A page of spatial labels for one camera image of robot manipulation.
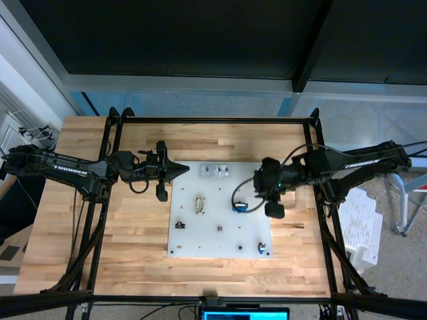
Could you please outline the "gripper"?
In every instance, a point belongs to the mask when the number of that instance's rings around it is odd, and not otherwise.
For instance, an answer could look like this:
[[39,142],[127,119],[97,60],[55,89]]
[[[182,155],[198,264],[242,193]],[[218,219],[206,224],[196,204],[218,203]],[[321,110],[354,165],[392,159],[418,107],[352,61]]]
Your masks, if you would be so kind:
[[254,189],[265,202],[265,216],[274,219],[285,217],[284,205],[280,203],[280,173],[281,163],[272,158],[262,159],[262,165],[254,173]]
[[156,152],[146,151],[146,158],[138,171],[138,179],[146,182],[146,188],[150,181],[158,182],[155,190],[157,199],[161,202],[168,200],[168,193],[165,190],[165,183],[171,183],[174,179],[187,173],[189,167],[180,163],[173,162],[167,158],[167,147],[165,141],[156,143]]

